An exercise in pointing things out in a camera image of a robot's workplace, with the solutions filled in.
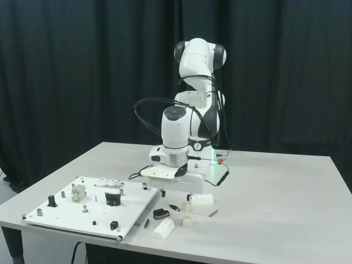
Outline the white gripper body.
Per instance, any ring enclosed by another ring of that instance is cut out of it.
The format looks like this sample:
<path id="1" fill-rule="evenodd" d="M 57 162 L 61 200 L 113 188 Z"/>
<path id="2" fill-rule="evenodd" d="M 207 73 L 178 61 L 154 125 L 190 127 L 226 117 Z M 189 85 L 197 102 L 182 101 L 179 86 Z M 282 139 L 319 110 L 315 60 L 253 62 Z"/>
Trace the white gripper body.
<path id="1" fill-rule="evenodd" d="M 204 192 L 204 173 L 186 173 L 182 177 L 175 177 L 173 179 L 149 178 L 148 184 L 150 187 L 182 191 L 191 194 L 202 194 Z"/>

